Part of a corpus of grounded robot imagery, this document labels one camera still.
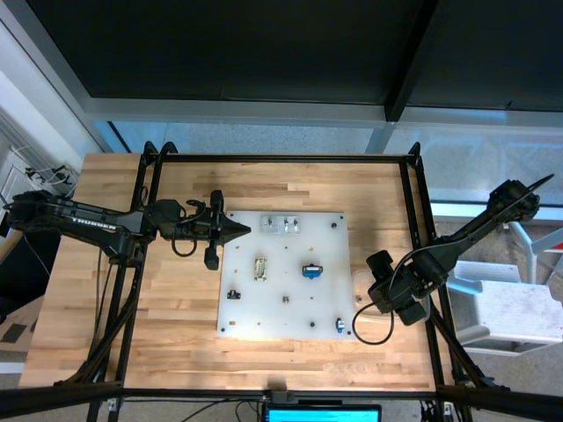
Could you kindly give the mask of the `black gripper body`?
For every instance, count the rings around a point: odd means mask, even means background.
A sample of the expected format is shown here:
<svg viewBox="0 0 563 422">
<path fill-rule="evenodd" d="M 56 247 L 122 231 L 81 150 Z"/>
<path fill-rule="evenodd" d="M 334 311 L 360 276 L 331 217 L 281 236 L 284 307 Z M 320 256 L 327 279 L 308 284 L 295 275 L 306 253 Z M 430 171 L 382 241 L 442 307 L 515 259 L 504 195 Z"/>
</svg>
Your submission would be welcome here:
<svg viewBox="0 0 563 422">
<path fill-rule="evenodd" d="M 204 251 L 203 262 L 209 270 L 217 270 L 219 267 L 216 248 L 219 245 L 222 230 L 223 206 L 223 193 L 220 190 L 213 191 L 210 194 L 209 204 L 194 223 L 194 239 L 197 242 L 206 241 L 208 243 Z"/>
<path fill-rule="evenodd" d="M 426 310 L 420 303 L 423 292 L 422 278 L 406 262 L 414 255 L 409 252 L 392 268 L 388 251 L 380 251 L 367 258 L 368 267 L 375 282 L 368 295 L 382 313 L 395 312 L 401 322 L 410 326 L 426 318 Z"/>
</svg>

